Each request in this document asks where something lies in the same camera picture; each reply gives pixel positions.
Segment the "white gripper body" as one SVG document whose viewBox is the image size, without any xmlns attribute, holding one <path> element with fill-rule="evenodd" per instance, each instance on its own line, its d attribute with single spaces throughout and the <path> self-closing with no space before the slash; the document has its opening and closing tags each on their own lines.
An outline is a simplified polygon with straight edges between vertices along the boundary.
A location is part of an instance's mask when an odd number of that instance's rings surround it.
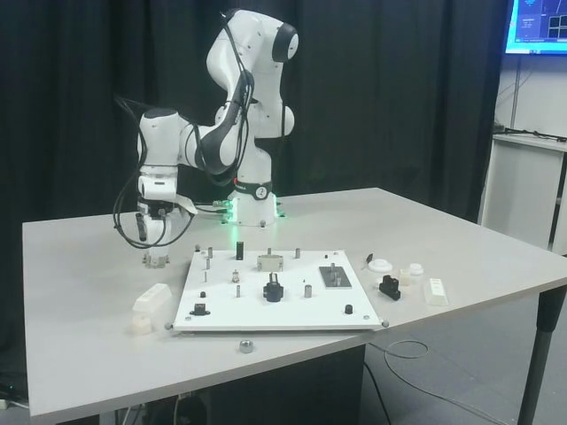
<svg viewBox="0 0 567 425">
<path fill-rule="evenodd" d="M 153 219 L 150 215 L 143 216 L 146 231 L 146 243 L 150 245 L 146 253 L 151 258 L 165 258 L 168 255 L 168 243 L 171 239 L 172 224 L 169 216 Z"/>
</svg>

